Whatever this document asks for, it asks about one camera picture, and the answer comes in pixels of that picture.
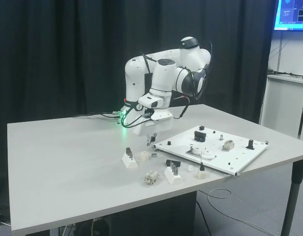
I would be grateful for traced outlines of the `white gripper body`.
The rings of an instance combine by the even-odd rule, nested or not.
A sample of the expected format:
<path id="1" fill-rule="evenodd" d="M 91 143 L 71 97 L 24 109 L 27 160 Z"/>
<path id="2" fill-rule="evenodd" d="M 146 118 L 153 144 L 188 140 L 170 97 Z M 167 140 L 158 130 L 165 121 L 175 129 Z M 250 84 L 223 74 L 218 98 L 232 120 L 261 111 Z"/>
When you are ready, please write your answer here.
<path id="1" fill-rule="evenodd" d="M 173 119 L 166 119 L 161 121 L 148 121 L 146 123 L 136 126 L 133 133 L 138 136 L 148 136 L 154 133 L 161 133 L 168 131 L 173 126 Z"/>

